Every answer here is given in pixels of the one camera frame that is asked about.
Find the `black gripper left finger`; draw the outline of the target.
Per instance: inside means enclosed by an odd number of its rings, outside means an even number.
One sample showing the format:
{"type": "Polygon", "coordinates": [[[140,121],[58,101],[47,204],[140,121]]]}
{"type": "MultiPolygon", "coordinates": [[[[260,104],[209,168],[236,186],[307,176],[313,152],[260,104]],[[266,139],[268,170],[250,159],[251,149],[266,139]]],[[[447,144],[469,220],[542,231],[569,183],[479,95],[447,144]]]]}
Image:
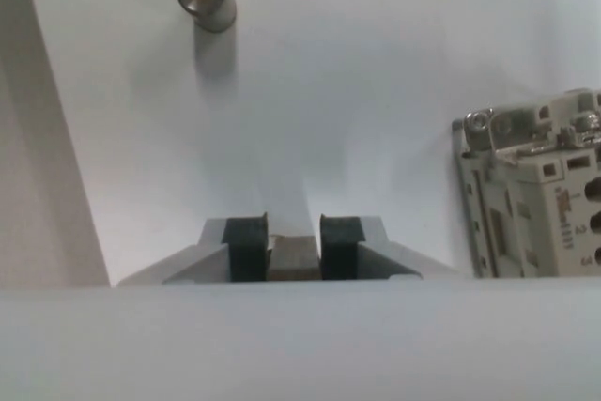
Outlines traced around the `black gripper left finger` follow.
{"type": "Polygon", "coordinates": [[[138,272],[120,286],[264,282],[268,217],[210,218],[200,239],[138,272]]]}

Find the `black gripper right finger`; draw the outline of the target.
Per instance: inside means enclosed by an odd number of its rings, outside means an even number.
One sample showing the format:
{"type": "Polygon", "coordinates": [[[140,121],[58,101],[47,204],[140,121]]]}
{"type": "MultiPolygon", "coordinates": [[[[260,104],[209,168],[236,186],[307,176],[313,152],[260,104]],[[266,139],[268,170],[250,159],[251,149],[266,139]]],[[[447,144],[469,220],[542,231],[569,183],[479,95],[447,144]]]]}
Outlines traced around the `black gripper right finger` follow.
{"type": "Polygon", "coordinates": [[[391,240],[378,216],[321,216],[325,280],[462,280],[464,274],[391,240]]]}

